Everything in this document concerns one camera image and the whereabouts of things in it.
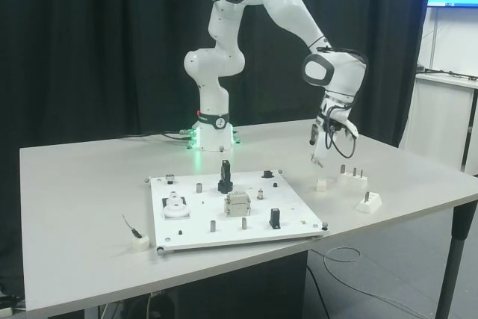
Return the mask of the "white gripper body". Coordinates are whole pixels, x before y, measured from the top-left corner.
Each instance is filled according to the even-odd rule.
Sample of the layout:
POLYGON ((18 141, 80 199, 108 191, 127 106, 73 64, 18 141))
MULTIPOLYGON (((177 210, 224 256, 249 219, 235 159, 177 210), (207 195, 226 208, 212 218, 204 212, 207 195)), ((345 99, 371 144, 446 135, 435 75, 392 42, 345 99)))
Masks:
POLYGON ((359 136, 356 126, 348 120, 349 108, 330 108, 317 115, 311 125, 311 145, 314 147, 311 162, 322 162, 331 149, 334 149, 342 158, 352 158, 356 152, 356 140, 359 136), (337 134, 344 131, 346 137, 352 141, 350 154, 340 150, 337 134))

